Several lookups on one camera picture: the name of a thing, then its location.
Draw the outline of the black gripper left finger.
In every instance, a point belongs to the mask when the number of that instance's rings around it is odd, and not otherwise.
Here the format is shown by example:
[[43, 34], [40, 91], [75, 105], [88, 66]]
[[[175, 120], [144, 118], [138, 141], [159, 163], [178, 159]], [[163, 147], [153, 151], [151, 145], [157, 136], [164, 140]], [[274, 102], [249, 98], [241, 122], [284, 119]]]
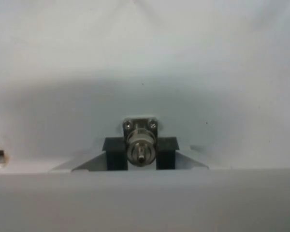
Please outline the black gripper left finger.
[[125, 144], [121, 137], [95, 139], [89, 148], [77, 150], [51, 172], [125, 171], [128, 169]]

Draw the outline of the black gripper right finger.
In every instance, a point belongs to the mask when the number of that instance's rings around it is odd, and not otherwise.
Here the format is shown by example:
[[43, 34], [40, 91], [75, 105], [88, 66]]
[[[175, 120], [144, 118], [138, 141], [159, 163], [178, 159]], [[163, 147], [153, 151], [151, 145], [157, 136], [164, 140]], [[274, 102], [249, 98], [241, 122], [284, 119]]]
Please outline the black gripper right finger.
[[179, 152], [180, 147], [176, 137], [159, 137], [156, 146], [157, 170], [191, 170], [206, 168], [207, 165]]

